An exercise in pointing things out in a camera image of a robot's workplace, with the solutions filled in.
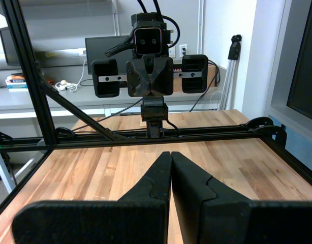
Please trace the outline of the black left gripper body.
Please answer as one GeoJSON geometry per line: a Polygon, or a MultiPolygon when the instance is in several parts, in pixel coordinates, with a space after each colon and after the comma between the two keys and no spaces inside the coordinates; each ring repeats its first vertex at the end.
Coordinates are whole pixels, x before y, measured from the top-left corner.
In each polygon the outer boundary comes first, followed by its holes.
{"type": "MultiPolygon", "coordinates": [[[[145,67],[151,80],[153,72],[154,59],[153,54],[145,54],[142,58],[145,62],[145,67]]],[[[112,98],[119,96],[120,89],[126,87],[127,84],[127,69],[125,74],[118,73],[117,60],[102,59],[95,60],[91,63],[93,85],[95,94],[99,98],[112,98]]],[[[185,55],[179,65],[173,66],[174,79],[181,80],[181,89],[186,94],[203,93],[207,88],[208,77],[208,58],[203,54],[185,55]]]]}

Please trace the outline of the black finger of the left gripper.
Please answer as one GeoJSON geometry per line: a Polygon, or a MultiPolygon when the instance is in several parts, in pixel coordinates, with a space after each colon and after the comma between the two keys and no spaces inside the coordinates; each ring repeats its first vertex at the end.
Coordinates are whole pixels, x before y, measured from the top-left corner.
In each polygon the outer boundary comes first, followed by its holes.
{"type": "Polygon", "coordinates": [[[174,71],[173,59],[156,57],[150,80],[150,91],[154,96],[169,96],[173,94],[174,71]]]}
{"type": "Polygon", "coordinates": [[[150,93],[150,78],[143,59],[127,62],[127,84],[130,97],[147,97],[150,93]]]}

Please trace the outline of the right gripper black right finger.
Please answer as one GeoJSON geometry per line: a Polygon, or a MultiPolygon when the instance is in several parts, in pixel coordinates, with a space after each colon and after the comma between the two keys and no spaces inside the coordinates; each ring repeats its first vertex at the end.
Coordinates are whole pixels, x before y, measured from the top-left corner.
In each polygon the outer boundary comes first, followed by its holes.
{"type": "Polygon", "coordinates": [[[184,243],[312,243],[312,201],[250,200],[179,152],[172,189],[184,243]]]}

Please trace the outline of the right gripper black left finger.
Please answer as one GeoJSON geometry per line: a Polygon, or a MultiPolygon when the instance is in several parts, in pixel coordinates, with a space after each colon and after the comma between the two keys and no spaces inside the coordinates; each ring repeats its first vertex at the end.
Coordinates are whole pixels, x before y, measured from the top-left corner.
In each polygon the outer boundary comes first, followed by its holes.
{"type": "Polygon", "coordinates": [[[171,154],[117,201],[38,201],[12,222],[15,243],[167,243],[171,154]]]}

